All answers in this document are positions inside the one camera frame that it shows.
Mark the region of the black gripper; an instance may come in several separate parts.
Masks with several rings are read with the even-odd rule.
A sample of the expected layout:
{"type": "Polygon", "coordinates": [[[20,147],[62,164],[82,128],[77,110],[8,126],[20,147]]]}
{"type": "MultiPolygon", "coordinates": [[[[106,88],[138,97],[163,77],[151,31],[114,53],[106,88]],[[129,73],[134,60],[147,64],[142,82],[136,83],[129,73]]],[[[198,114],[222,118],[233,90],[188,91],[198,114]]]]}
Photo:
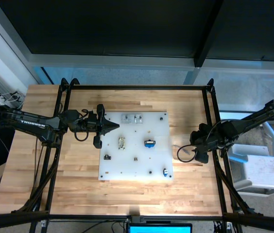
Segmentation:
{"type": "Polygon", "coordinates": [[[201,123],[198,131],[190,134],[190,143],[196,147],[197,153],[195,160],[207,164],[209,160],[208,151],[216,146],[215,127],[201,123]]]}
{"type": "Polygon", "coordinates": [[[90,111],[87,118],[87,131],[95,133],[93,145],[97,149],[102,148],[101,136],[120,127],[119,124],[104,117],[105,108],[102,104],[97,105],[96,113],[90,111]]]}

